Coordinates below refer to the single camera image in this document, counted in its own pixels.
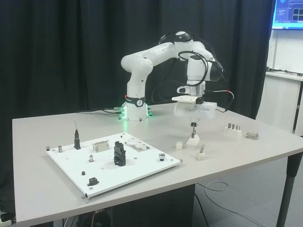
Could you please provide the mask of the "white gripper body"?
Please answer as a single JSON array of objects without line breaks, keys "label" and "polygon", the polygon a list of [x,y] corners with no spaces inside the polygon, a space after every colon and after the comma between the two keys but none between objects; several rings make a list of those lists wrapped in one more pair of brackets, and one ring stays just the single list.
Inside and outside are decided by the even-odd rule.
[{"label": "white gripper body", "polygon": [[174,107],[176,117],[192,119],[214,119],[217,103],[203,102],[202,104],[190,104],[177,102]]}]

